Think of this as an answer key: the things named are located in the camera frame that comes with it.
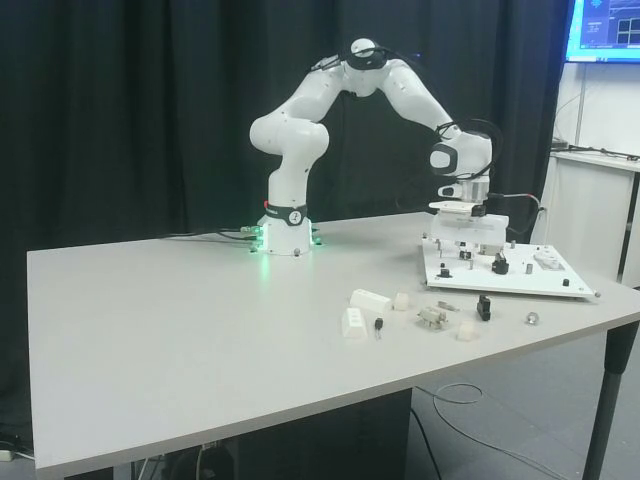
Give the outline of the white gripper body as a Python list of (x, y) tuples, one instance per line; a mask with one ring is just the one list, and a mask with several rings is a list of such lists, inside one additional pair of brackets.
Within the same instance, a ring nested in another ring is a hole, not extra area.
[(509, 217), (487, 214), (471, 217), (453, 213), (438, 213), (431, 222), (434, 239), (501, 246), (506, 242)]

